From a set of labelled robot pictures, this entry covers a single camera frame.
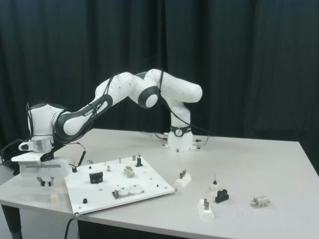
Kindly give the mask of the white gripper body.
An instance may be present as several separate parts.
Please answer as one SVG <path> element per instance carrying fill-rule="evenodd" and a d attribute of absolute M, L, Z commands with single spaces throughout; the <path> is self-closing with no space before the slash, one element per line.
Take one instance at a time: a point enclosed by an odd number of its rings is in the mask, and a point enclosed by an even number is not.
<path fill-rule="evenodd" d="M 53 159 L 40 163 L 19 163 L 22 177 L 65 177 L 69 174 L 69 161 Z"/>

